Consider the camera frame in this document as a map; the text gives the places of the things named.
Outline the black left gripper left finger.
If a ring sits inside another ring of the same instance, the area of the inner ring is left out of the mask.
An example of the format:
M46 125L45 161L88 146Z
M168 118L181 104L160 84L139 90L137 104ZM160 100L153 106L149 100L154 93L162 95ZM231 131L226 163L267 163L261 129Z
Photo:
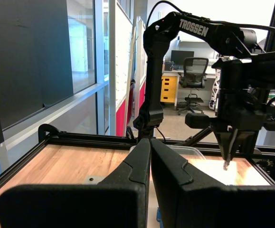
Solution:
M151 145L142 139L98 184L19 185L0 195L3 228L144 228Z

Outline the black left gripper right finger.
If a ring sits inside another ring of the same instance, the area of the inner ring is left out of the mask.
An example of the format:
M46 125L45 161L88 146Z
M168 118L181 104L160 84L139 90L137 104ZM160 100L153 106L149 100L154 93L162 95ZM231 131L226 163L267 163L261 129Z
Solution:
M228 186L151 141L151 170L166 228L275 228L275 186Z

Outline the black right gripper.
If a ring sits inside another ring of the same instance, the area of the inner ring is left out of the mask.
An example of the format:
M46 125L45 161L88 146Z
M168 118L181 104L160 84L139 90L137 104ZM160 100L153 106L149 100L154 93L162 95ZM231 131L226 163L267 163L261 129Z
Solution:
M188 113L185 124L193 129L206 127L226 131L214 132L224 160L240 153L251 153L251 131L265 128L275 131L275 108L249 93L249 87L275 88L275 61L242 63L240 60L219 59L212 66L220 70L218 112L215 118Z

